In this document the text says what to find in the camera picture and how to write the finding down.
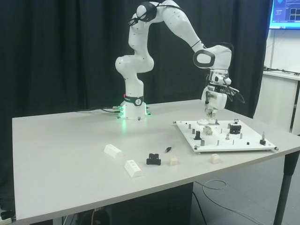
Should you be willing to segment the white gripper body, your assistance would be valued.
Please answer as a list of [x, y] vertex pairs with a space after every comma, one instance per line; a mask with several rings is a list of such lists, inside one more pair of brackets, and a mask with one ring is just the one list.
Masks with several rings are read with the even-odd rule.
[[225, 108], [227, 95], [205, 87], [201, 100], [204, 102], [206, 110], [222, 110]]

